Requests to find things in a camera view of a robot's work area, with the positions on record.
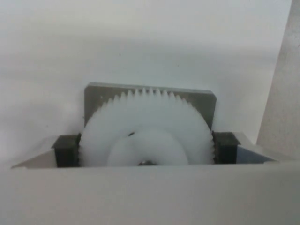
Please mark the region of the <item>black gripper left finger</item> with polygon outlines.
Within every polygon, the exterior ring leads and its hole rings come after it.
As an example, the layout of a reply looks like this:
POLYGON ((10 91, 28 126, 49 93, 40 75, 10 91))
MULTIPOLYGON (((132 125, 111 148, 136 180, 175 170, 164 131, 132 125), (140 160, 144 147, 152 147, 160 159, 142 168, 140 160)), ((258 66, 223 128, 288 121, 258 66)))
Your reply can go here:
POLYGON ((33 150, 10 161, 11 168, 79 167, 81 134, 53 136, 42 140, 33 150))

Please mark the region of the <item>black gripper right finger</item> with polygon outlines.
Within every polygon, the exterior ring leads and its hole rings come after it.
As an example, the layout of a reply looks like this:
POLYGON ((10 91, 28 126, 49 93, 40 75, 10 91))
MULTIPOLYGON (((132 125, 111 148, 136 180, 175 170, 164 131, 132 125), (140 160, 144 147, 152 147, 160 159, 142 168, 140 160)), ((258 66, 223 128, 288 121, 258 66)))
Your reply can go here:
POLYGON ((212 132, 214 142, 213 162, 217 165, 226 164, 263 164, 275 162, 274 159, 256 153, 241 146, 240 141, 232 132, 212 132))

